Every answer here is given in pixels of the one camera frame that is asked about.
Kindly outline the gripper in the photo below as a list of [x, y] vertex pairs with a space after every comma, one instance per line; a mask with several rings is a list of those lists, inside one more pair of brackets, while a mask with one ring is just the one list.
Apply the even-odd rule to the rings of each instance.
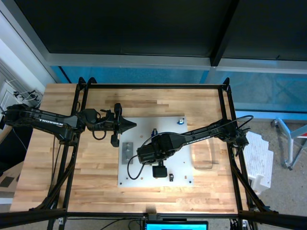
[[122, 106], [120, 103], [114, 105], [114, 112], [110, 110], [106, 113], [106, 121], [103, 123], [103, 128], [105, 132], [112, 131], [111, 135], [111, 145], [113, 147], [119, 147], [119, 134], [132, 129], [137, 126], [136, 123], [125, 119], [122, 115]]
[[153, 177], [154, 178], [166, 178], [167, 168], [164, 166], [166, 154], [162, 153], [158, 159], [155, 160], [155, 165], [153, 166]]

